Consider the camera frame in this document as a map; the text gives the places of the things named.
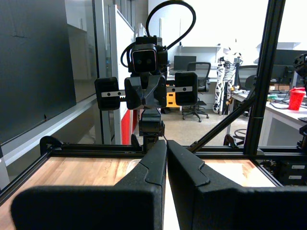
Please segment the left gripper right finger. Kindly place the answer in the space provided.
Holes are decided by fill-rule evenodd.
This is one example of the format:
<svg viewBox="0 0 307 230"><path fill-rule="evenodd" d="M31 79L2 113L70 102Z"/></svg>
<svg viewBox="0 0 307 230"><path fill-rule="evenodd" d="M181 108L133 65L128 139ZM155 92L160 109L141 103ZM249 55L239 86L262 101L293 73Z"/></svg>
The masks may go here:
<svg viewBox="0 0 307 230"><path fill-rule="evenodd" d="M305 187L243 187L173 140L167 157L182 230L306 229Z"/></svg>

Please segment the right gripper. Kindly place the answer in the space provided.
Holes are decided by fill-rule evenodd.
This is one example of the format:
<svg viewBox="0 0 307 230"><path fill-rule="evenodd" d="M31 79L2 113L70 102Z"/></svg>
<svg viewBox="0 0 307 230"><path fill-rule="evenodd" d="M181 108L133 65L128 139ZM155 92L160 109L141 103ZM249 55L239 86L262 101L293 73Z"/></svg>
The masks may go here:
<svg viewBox="0 0 307 230"><path fill-rule="evenodd" d="M121 102L125 102L129 110L165 108L168 93L175 94L176 104L180 106L197 102L198 76L194 72L177 73L174 80L166 80L164 75L150 75L145 84L143 88L140 77L129 77L120 90L115 77L95 80L98 108L117 110Z"/></svg>

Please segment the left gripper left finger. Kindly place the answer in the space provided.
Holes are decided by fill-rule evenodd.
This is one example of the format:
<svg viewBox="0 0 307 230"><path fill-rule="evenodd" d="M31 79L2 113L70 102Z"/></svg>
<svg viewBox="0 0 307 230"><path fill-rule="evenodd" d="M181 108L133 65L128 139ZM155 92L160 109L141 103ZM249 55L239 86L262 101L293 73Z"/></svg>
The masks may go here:
<svg viewBox="0 0 307 230"><path fill-rule="evenodd" d="M114 186L36 186L11 204L18 230L161 230L167 148L157 141Z"/></svg>

